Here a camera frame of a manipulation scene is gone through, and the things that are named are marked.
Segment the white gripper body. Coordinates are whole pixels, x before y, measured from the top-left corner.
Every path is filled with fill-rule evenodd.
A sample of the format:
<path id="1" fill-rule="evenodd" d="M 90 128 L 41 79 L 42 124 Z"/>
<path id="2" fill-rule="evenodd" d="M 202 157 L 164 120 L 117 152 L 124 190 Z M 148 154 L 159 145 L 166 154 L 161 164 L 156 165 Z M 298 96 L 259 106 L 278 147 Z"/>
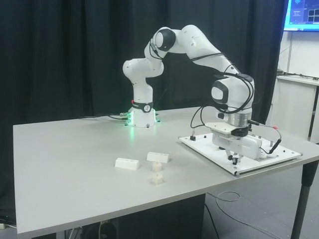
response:
<path id="1" fill-rule="evenodd" d="M 230 152 L 250 159 L 258 159 L 261 155 L 262 139 L 256 136 L 234 136 L 231 132 L 211 130 L 212 143 Z"/>

